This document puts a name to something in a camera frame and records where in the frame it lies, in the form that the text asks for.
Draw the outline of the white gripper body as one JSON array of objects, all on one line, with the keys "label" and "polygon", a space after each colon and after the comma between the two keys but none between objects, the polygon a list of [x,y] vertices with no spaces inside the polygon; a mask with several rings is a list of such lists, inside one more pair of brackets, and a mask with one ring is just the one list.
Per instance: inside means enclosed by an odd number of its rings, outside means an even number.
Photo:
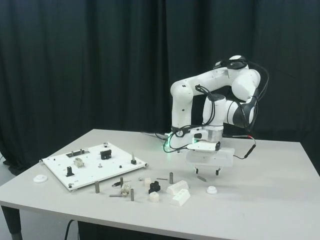
[{"label": "white gripper body", "polygon": [[201,167],[232,167],[234,162],[234,148],[223,147],[218,151],[190,150],[186,154],[186,161],[196,168]]}]

